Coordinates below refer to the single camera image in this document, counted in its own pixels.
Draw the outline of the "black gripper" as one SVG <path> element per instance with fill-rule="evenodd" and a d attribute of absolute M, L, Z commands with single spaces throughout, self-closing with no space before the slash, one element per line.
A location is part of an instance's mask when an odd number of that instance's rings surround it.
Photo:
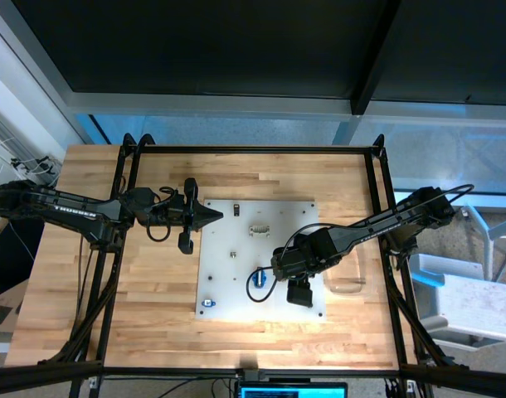
<path fill-rule="evenodd" d="M 278 247 L 270 260 L 273 275 L 278 282 L 288 279 L 313 278 L 315 255 L 308 244 L 293 245 L 286 250 Z"/>
<path fill-rule="evenodd" d="M 190 177 L 184 182 L 183 194 L 175 191 L 173 197 L 168 201 L 167 223 L 170 227 L 178 226 L 182 228 L 182 232 L 178 236 L 178 248 L 185 255 L 191 255 L 193 252 L 191 232 L 194 229 L 194 204 L 197 200 L 197 194 L 196 180 Z M 197 203 L 197 214 L 200 215 L 197 219 L 198 230 L 223 218 L 220 211 L 204 206 L 200 202 Z"/>

